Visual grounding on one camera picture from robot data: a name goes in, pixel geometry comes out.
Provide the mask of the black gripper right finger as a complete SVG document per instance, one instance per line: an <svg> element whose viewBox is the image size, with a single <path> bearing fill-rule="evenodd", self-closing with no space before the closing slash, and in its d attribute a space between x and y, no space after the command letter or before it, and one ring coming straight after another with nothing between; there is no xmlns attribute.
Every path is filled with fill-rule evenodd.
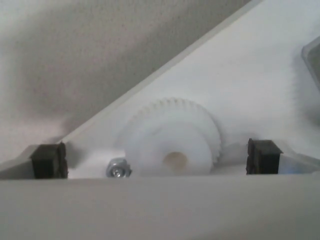
<svg viewBox="0 0 320 240"><path fill-rule="evenodd" d="M252 139L247 143L248 175L318 174L320 160L297 153L282 140Z"/></svg>

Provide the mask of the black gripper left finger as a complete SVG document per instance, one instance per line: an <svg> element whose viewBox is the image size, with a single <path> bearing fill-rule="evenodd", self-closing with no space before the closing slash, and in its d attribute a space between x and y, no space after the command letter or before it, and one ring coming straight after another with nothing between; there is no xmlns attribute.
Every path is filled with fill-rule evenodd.
<svg viewBox="0 0 320 240"><path fill-rule="evenodd" d="M29 145L16 158L0 164L2 180L67 179L69 175L65 143Z"/></svg>

